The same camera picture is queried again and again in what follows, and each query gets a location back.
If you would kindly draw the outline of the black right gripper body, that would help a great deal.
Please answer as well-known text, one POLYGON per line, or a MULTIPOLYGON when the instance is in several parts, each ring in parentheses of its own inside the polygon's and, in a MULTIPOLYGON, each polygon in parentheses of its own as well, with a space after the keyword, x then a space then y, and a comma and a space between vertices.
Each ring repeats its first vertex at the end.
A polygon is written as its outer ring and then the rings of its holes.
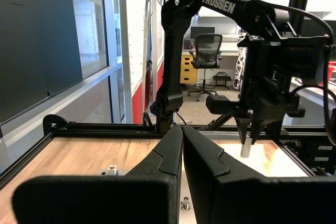
POLYGON ((212 114, 231 115, 236 120, 266 124, 281 121, 285 114, 291 118, 302 118, 306 113, 297 94, 282 92, 269 78, 244 81, 237 101, 231 101, 224 95, 209 95, 206 107, 212 114))

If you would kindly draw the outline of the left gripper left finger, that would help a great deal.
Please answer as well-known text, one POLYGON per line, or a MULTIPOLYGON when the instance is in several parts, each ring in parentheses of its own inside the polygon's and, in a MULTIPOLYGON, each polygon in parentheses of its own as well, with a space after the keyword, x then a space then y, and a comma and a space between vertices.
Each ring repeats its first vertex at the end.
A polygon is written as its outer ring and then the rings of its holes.
POLYGON ((123 176, 39 176, 12 196, 18 223, 178 223, 183 132, 173 126, 123 176))

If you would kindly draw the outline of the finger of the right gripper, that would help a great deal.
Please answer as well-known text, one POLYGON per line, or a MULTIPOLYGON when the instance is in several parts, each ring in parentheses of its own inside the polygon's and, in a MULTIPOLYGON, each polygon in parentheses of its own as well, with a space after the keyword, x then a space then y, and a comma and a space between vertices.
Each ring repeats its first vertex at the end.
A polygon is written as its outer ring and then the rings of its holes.
POLYGON ((264 128, 272 122, 274 122, 274 120, 262 120, 259 118, 252 118, 250 129, 250 138, 252 145, 254 145, 256 141, 259 139, 262 130, 264 130, 264 128))
POLYGON ((245 144, 247 126, 249 124, 249 113, 248 112, 236 112, 234 114, 234 119, 236 121, 240 142, 242 144, 245 144))

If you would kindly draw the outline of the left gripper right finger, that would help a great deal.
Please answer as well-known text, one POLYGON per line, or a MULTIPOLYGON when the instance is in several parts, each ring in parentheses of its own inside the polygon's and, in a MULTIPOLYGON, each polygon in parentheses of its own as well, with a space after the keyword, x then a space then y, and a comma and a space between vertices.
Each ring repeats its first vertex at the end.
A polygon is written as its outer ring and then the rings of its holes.
POLYGON ((335 223, 334 177, 266 177, 191 126, 183 132, 198 223, 335 223))

